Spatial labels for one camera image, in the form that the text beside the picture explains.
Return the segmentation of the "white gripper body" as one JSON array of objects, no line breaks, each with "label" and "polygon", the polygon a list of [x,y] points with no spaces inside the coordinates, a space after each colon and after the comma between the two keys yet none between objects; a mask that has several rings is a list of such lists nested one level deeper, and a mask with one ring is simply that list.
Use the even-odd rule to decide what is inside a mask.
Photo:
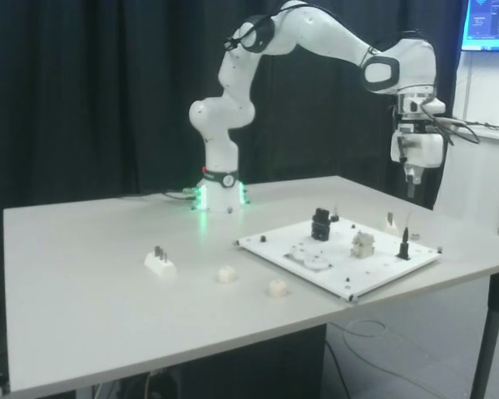
[{"label": "white gripper body", "polygon": [[392,161],[401,164],[437,168],[443,160],[443,138],[439,134],[395,132],[390,155]]}]

